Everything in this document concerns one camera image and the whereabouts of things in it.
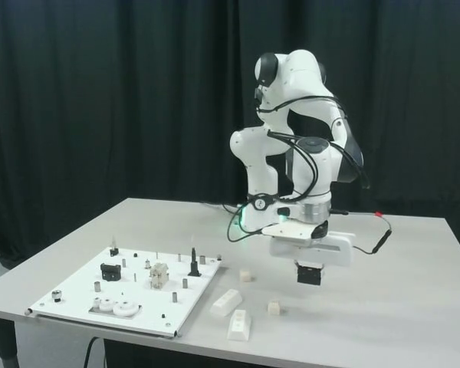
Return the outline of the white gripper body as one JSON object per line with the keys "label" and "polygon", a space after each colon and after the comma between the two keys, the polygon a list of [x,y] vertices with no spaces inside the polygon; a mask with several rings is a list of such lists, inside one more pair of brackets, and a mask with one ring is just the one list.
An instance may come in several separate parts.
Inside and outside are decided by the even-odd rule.
{"label": "white gripper body", "polygon": [[319,239],[272,238],[271,256],[318,265],[349,267],[353,260],[355,234],[329,232]]}

